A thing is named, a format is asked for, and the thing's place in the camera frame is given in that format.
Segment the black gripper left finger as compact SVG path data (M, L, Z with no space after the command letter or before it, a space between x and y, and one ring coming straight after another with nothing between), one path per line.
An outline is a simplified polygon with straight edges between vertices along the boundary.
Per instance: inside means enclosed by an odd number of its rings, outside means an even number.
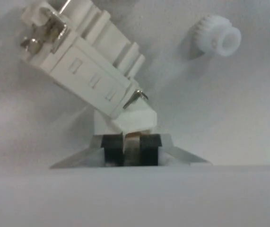
M116 167L124 165L123 135L94 135L89 146L55 164L51 169Z

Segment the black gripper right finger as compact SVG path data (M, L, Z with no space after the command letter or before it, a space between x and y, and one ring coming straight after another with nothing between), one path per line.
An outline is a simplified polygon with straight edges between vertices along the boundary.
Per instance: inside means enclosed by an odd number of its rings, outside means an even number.
M142 166L211 165L208 160L174 145L170 134L143 134L139 138Z

